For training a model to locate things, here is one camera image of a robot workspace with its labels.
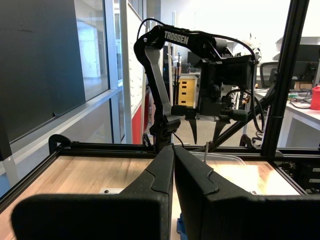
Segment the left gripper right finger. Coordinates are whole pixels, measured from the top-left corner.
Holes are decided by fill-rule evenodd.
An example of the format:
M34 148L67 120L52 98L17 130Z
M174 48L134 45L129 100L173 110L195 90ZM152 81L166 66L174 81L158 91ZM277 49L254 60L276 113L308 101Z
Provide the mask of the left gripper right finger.
M317 240L318 195L253 195L183 147L174 178L190 240Z

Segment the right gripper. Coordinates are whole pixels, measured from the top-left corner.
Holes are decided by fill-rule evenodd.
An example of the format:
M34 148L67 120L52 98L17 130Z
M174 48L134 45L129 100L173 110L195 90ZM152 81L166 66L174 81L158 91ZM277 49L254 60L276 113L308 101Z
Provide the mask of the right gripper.
M218 120L215 124L213 134L213 145L219 146L223 142L223 135L221 135L223 128L230 124L229 120L236 120L245 122L248 120L248 113L245 110L231 109L229 104L231 102L223 102L221 97L209 98L200 97L196 108L188 107L185 105L174 105L171 108L171 114L174 116L185 116L189 121L194 143L197 144L197 115L207 117L217 117Z

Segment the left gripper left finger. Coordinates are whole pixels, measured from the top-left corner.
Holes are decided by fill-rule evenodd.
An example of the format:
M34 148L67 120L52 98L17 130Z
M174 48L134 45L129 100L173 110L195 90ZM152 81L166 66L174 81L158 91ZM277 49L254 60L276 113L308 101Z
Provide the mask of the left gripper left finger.
M168 240L174 150L164 147L118 194L38 194L11 214L18 240Z

